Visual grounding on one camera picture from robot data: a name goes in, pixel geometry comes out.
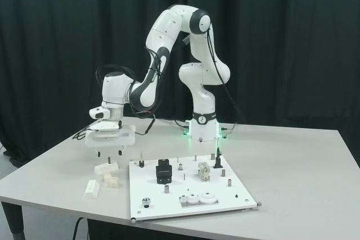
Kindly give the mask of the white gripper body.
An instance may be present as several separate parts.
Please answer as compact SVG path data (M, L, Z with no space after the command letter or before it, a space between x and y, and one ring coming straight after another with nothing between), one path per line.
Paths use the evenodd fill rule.
M135 125L126 125L113 131L88 130L85 134L85 145L90 148L108 148L133 145L135 142Z

